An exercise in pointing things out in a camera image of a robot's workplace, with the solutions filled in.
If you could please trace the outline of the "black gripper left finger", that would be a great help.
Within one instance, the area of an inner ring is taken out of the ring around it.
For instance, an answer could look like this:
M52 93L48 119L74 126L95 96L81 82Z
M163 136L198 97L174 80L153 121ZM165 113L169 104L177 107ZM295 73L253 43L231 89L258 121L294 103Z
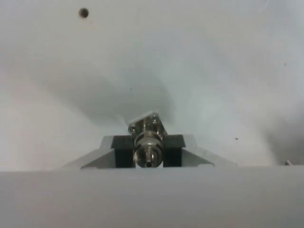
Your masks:
M99 148L63 166L63 169L135 168L133 139L130 135L105 136Z

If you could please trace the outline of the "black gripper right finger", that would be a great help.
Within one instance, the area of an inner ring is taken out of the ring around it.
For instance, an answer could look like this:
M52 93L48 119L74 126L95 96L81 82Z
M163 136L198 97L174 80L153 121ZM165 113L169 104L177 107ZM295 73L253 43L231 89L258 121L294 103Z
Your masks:
M163 138L164 167L236 167L233 161L225 159L197 145L192 134L167 135Z

